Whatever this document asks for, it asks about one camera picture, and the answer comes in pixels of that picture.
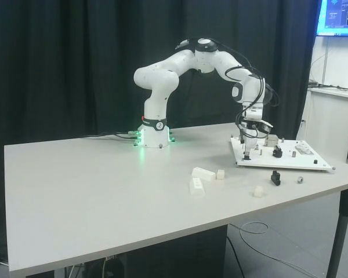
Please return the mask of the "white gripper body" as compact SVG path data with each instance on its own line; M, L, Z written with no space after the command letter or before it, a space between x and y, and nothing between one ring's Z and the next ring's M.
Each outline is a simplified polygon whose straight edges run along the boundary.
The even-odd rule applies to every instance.
M257 142L257 134L244 134L244 151L250 152L251 149L254 149L256 147Z

